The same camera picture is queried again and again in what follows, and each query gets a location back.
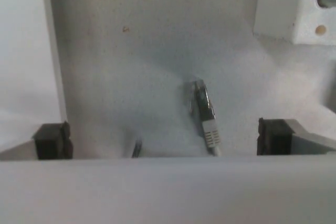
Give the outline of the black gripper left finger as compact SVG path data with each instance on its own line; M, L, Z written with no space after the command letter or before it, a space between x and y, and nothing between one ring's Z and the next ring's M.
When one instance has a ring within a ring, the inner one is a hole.
M16 140L1 146L2 161L49 161L73 159L70 124L42 124L26 140Z

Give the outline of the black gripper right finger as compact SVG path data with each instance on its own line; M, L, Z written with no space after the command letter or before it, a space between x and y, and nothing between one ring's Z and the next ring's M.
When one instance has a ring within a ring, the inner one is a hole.
M335 154L335 140L307 131L295 119L259 119L257 155Z

